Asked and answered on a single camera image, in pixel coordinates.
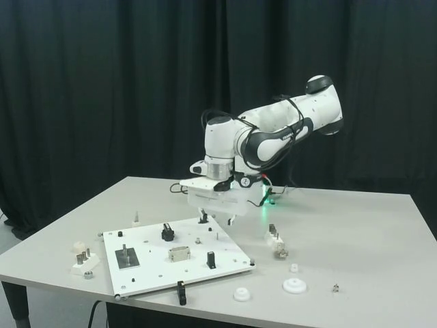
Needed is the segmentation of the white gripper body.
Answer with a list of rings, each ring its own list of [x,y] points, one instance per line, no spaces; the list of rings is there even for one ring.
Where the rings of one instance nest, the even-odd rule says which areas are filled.
[[[243,216],[247,213],[247,199],[237,190],[209,192],[197,189],[188,192],[188,203],[196,208]]]

